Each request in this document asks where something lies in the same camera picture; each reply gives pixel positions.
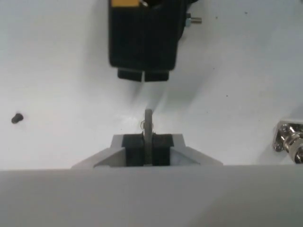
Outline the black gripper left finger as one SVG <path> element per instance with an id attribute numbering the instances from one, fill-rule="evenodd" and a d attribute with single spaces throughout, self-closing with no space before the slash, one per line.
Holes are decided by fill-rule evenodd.
<path id="1" fill-rule="evenodd" d="M 73 168 L 130 167 L 144 165 L 144 139 L 142 134 L 116 134 L 111 145 L 74 164 Z"/>

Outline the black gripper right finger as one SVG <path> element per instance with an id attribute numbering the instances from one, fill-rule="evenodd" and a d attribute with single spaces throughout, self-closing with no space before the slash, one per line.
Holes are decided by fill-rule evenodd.
<path id="1" fill-rule="evenodd" d="M 223 163 L 185 144 L 182 134 L 154 134 L 153 166 L 205 166 Z"/>

